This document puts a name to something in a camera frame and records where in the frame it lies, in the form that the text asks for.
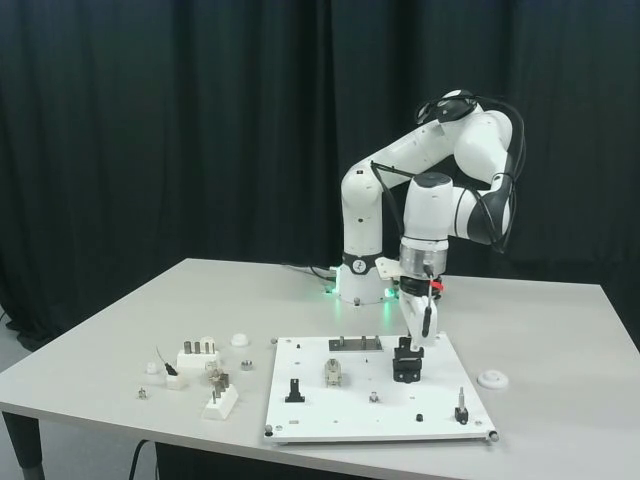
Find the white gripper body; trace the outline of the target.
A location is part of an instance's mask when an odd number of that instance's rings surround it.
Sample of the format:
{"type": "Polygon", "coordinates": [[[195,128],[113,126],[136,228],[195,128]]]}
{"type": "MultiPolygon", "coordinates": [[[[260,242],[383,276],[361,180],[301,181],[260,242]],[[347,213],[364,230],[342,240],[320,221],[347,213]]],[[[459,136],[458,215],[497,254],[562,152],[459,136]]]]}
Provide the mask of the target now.
{"type": "Polygon", "coordinates": [[[400,294],[399,305],[411,337],[411,347],[434,346],[439,320],[437,301],[428,296],[400,294]]]}

